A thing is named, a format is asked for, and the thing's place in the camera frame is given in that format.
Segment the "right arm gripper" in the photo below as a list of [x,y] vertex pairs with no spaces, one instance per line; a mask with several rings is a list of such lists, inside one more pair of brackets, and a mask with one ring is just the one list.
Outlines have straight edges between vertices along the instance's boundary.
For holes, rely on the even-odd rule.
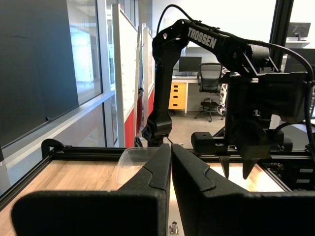
[[247,78],[225,74],[221,81],[228,85],[225,127],[222,137],[208,132],[191,136],[197,154],[223,154],[219,161],[229,178],[228,147],[235,146],[243,159],[243,179],[247,179],[260,159],[268,159],[271,151],[290,151],[292,142],[279,128],[270,128],[268,117],[277,115],[289,124],[305,118],[306,72],[270,73]]

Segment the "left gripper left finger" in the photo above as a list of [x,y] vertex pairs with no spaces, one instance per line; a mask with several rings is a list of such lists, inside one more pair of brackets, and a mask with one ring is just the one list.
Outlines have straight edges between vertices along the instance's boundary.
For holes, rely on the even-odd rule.
[[167,235],[171,149],[161,145],[116,191],[36,191],[11,210],[19,236]]

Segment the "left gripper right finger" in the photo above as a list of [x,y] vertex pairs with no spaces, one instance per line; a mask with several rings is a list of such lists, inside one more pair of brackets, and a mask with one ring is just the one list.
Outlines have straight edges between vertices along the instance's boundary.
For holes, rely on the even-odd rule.
[[180,145],[172,145],[171,152],[185,235],[314,235],[314,192],[249,192]]

